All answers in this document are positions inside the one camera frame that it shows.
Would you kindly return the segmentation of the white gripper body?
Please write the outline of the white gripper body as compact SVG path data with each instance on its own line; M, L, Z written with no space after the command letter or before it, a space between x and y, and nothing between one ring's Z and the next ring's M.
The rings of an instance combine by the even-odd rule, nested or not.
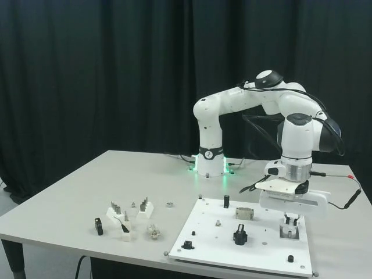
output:
M273 192L262 191L259 204L265 209L300 216L325 217L328 212L328 200L331 193L326 191L309 190L305 194L295 195L293 199L285 199L274 195Z

